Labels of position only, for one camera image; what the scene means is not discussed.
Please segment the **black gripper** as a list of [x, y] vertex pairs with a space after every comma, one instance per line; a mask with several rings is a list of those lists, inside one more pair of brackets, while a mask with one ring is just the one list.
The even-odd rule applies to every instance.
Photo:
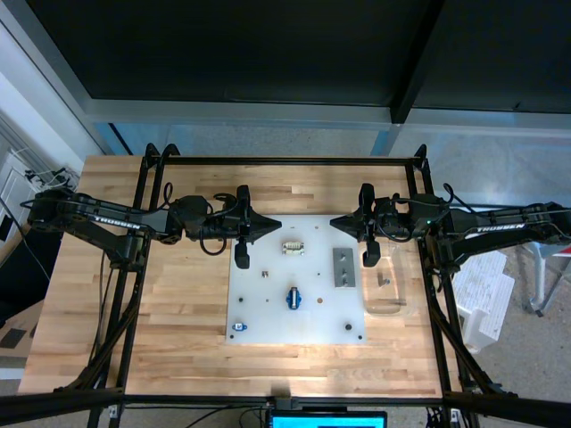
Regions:
[[378, 237], [406, 243], [412, 239], [412, 232], [405, 215], [396, 208], [398, 203], [403, 203], [398, 193], [392, 197], [376, 198], [374, 186], [365, 183], [360, 189], [359, 203], [359, 208], [353, 213], [331, 219], [330, 226], [356, 242], [364, 242], [363, 266], [373, 268], [381, 258]]
[[[256, 242], [263, 236], [280, 229], [282, 223], [252, 210], [251, 196], [247, 185], [238, 186], [236, 195], [216, 193], [213, 195], [213, 199], [221, 202], [222, 208], [214, 211], [212, 206], [207, 203], [206, 219], [201, 225], [198, 235], [200, 248], [209, 256], [219, 256], [227, 248], [228, 240], [234, 239], [236, 240], [234, 247], [236, 266], [241, 269], [248, 269], [250, 256], [247, 252], [247, 243], [251, 236], [251, 224], [255, 226], [253, 241]], [[206, 240], [221, 241], [221, 248], [217, 251], [209, 251], [204, 243]]]

